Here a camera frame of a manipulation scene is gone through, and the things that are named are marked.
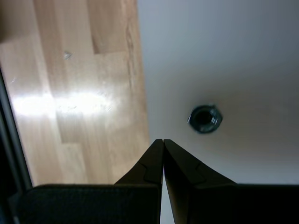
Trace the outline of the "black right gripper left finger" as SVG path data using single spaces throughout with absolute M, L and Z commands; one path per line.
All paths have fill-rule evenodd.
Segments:
M 163 140 L 155 140 L 115 184 L 46 184 L 25 192 L 21 224 L 158 224 Z

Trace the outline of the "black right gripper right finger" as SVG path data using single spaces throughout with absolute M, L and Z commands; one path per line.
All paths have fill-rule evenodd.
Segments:
M 165 140 L 164 148 L 164 175 L 175 223 L 298 223 L 297 185 L 238 184 L 172 140 Z

